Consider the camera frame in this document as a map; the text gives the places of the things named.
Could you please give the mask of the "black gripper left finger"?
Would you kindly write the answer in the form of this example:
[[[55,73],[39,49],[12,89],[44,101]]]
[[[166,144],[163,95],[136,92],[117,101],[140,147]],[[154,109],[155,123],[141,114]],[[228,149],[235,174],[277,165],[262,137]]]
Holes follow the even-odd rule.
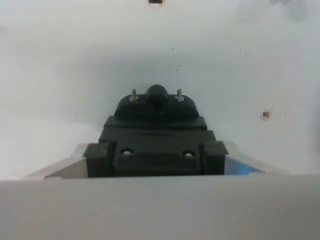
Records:
[[[32,172],[24,179],[106,178],[111,172],[117,143],[82,143],[72,154],[58,162]]]

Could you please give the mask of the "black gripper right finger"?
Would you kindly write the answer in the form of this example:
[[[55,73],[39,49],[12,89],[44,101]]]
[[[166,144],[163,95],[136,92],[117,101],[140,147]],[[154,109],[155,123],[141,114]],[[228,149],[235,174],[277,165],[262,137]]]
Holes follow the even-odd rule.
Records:
[[[205,175],[281,175],[282,170],[241,152],[233,141],[205,141],[201,145]]]

